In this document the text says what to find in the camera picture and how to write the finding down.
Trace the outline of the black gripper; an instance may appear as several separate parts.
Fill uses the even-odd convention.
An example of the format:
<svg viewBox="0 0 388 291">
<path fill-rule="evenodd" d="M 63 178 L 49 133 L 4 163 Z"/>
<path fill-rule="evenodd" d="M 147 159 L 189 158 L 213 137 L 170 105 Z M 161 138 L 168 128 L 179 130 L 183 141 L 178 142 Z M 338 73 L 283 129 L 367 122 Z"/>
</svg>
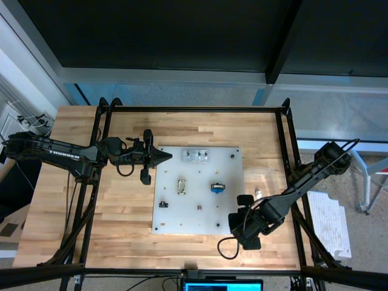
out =
<svg viewBox="0 0 388 291">
<path fill-rule="evenodd" d="M 126 166 L 131 165 L 132 170 L 124 176 L 130 176 L 134 172 L 136 165 L 142 165 L 143 169 L 140 171 L 140 180 L 144 185 L 150 185 L 151 176 L 149 175 L 149 168 L 155 168 L 159 164 L 172 159 L 172 154 L 153 146 L 153 134 L 150 129 L 144 131 L 143 141 L 139 138 L 126 138 L 126 140 L 132 141 L 133 145 L 125 150 L 122 156 L 122 164 Z"/>
<path fill-rule="evenodd" d="M 236 201 L 237 211 L 228 214 L 230 233 L 244 250 L 259 250 L 259 219 L 252 210 L 254 198 L 252 195 L 238 195 Z"/>
</svg>

